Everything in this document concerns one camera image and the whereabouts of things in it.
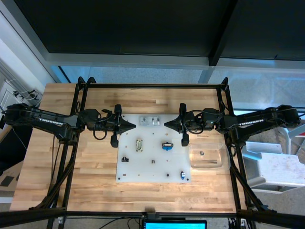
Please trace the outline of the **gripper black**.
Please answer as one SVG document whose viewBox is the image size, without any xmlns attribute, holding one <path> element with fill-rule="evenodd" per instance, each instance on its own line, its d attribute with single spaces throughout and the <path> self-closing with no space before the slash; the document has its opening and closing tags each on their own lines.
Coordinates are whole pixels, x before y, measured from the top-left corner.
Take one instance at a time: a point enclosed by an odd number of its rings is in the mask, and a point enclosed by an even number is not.
<svg viewBox="0 0 305 229">
<path fill-rule="evenodd" d="M 181 132 L 182 128 L 182 146 L 189 145 L 188 132 L 194 135 L 199 135 L 203 132 L 203 124 L 201 123 L 202 110 L 191 110 L 187 111 L 186 104 L 181 103 L 179 107 L 179 117 L 164 123 L 164 126 L 170 128 L 178 133 Z"/>
<path fill-rule="evenodd" d="M 104 132 L 104 136 L 99 140 L 104 140 L 107 137 L 108 132 L 112 132 L 110 144 L 112 147 L 118 147 L 118 134 L 120 129 L 120 120 L 122 119 L 122 134 L 136 128 L 136 125 L 126 121 L 122 118 L 122 107 L 120 104 L 115 105 L 114 112 L 108 109 L 102 109 L 102 112 L 106 114 L 99 121 L 99 126 Z"/>
</svg>

